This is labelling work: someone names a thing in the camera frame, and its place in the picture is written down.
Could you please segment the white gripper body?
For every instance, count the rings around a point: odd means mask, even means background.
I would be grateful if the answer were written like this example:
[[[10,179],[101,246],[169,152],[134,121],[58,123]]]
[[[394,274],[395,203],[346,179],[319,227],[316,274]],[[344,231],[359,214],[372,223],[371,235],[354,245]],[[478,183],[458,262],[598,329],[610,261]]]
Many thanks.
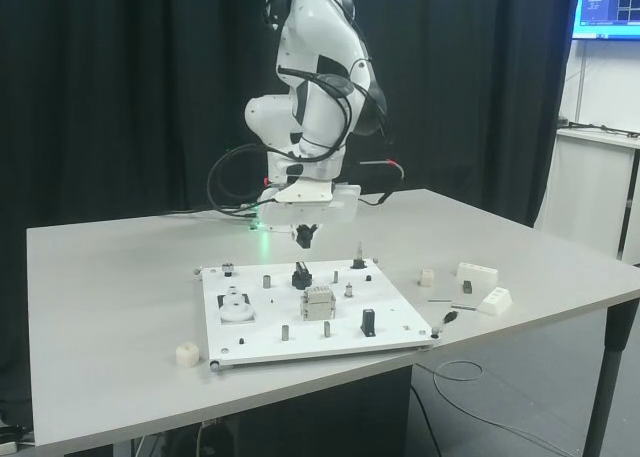
[[[290,184],[265,190],[259,220],[269,226],[336,224],[356,216],[359,185]]]

